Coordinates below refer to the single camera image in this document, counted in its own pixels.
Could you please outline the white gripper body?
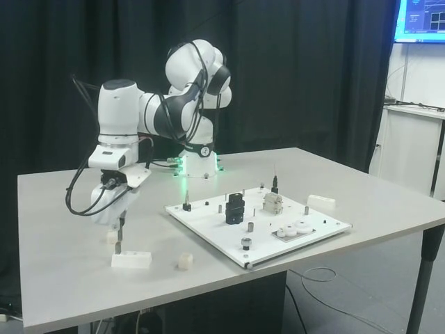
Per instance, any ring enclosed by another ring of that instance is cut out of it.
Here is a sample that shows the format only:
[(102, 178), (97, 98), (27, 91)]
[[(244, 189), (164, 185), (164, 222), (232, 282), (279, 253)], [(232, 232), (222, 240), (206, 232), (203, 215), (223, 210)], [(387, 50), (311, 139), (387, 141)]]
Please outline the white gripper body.
[(135, 200), (135, 191), (128, 190), (127, 186), (120, 185), (112, 190), (104, 190), (99, 184), (91, 193), (92, 209), (90, 213), (91, 220), (97, 225), (110, 227), (114, 220), (118, 220), (122, 212), (126, 212), (132, 202)]

